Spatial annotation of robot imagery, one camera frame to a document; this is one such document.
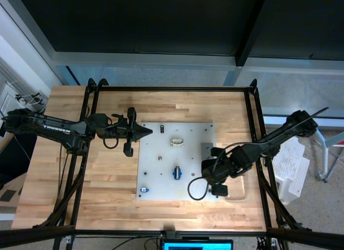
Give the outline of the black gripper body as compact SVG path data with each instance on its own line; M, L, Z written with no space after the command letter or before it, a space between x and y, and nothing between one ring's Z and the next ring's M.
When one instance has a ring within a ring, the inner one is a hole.
M123 115L112 114L112 117L117 118L117 122L112 124L111 133L114 135L116 140L126 139L124 143L123 152L127 157L133 156L133 148L131 146L134 140L134 124L136 122L137 113L134 107L130 107L127 110L127 117Z
M213 147L211 156L216 157L211 167L211 194L218 197L228 196L228 186L224 185L231 171L231 161L222 148Z

